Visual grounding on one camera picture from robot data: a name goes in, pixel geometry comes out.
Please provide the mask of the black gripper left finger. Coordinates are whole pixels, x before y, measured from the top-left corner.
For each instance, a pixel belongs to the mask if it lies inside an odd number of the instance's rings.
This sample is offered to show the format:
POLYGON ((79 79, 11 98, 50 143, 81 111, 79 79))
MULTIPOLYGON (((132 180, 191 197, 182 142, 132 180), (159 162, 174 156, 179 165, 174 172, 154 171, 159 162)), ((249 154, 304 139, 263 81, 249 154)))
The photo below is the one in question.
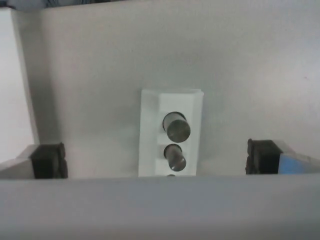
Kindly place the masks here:
POLYGON ((67 179, 65 145, 32 144, 14 159, 0 164, 1 179, 67 179))

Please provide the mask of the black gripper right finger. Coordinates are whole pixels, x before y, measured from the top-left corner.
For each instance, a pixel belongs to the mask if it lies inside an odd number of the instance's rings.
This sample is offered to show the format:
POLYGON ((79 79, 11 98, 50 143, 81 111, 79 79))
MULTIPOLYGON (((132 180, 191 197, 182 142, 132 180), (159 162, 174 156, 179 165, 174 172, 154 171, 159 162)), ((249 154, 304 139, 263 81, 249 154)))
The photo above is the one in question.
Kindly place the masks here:
POLYGON ((281 140, 247 141, 247 175, 297 175, 320 172, 320 160, 295 152, 281 140))

